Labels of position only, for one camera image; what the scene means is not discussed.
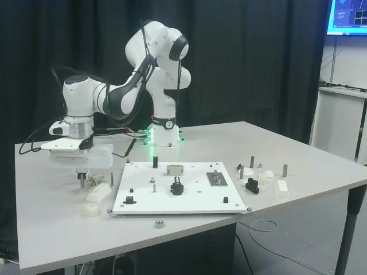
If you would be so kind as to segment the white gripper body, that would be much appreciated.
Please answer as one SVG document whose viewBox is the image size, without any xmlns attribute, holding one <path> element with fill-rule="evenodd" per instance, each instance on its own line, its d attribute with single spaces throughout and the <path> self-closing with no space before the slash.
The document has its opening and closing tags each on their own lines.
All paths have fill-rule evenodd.
<svg viewBox="0 0 367 275">
<path fill-rule="evenodd" d="M 59 168 L 77 170 L 110 169 L 113 165 L 114 146 L 112 144 L 95 144 L 84 150 L 51 150 L 50 161 Z"/>
</svg>

